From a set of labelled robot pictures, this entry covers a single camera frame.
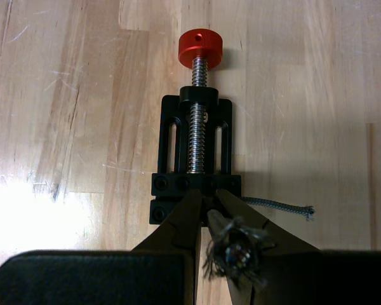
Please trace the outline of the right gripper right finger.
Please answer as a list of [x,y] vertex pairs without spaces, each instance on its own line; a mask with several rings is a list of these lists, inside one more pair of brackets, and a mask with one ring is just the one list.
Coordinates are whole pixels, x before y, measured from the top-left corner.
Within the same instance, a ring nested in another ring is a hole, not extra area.
[[321,250],[230,192],[216,196],[212,264],[233,304],[381,304],[381,251]]

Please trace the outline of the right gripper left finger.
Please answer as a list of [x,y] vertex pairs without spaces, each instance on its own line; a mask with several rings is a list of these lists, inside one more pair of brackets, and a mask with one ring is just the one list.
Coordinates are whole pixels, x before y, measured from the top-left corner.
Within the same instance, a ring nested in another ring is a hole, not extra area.
[[195,304],[203,197],[130,251],[35,250],[0,266],[0,304]]

